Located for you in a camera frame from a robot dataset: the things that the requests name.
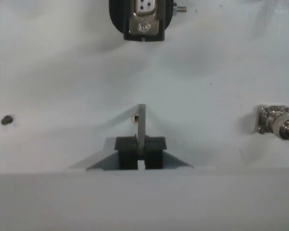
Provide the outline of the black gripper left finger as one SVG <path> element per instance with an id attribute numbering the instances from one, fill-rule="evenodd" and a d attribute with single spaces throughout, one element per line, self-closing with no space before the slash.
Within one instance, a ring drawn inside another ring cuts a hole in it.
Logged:
<path id="1" fill-rule="evenodd" d="M 106 138 L 102 150 L 68 167 L 69 170 L 137 170 L 135 136 Z"/>

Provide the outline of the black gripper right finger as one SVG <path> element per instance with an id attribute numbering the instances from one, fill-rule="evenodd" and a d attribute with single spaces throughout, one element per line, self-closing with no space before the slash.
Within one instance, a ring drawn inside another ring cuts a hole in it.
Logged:
<path id="1" fill-rule="evenodd" d="M 146 170 L 194 168 L 187 162 L 166 152 L 165 137 L 145 137 L 144 164 Z"/>

